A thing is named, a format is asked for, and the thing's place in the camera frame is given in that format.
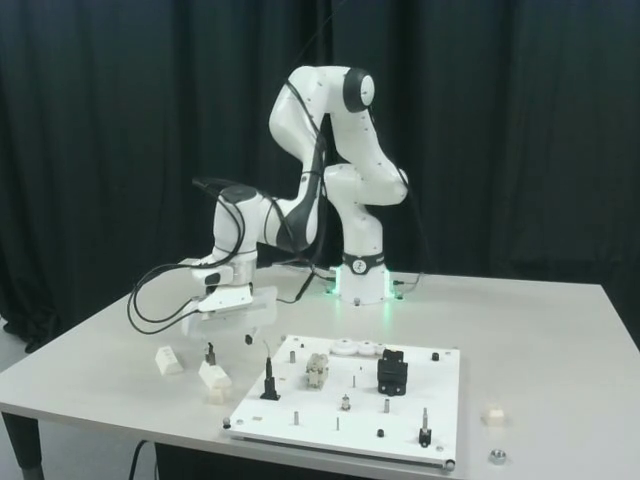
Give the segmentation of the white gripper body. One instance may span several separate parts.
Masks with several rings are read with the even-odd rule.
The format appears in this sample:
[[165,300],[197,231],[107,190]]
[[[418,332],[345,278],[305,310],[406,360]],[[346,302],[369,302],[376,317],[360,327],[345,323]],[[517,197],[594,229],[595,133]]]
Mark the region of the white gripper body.
[[275,322],[277,288],[223,286],[193,297],[185,307],[193,314],[181,321],[181,332],[199,340],[212,340],[222,331],[236,331],[253,339],[261,327]]

